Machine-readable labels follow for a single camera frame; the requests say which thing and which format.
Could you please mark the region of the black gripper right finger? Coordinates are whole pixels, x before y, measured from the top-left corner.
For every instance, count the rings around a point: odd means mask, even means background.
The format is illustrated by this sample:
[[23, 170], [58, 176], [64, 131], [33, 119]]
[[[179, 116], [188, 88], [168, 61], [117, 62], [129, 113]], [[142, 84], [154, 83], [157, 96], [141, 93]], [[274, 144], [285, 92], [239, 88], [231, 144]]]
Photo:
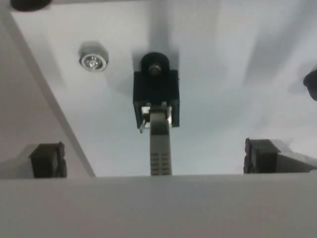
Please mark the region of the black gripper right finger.
[[292, 151], [280, 139], [245, 141], [244, 174], [309, 173], [317, 170], [316, 158]]

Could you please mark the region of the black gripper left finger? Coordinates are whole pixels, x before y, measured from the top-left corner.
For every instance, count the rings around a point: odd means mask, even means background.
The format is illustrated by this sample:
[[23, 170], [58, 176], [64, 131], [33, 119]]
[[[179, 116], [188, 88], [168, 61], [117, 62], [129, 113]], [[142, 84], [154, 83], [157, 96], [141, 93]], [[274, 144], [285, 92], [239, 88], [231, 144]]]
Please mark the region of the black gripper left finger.
[[65, 145], [27, 145], [15, 158], [0, 163], [1, 178], [66, 178]]

